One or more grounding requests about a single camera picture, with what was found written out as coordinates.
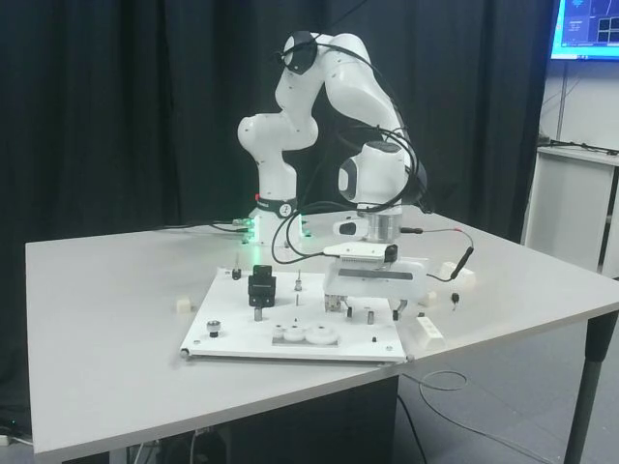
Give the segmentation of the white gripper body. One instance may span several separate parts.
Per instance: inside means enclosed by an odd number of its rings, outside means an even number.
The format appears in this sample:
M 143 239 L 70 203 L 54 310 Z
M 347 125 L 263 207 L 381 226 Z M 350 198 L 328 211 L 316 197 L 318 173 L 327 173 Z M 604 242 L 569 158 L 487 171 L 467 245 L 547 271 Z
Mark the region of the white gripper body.
M 402 257 L 393 263 L 336 259 L 323 281 L 325 295 L 416 303 L 427 293 L 426 258 Z

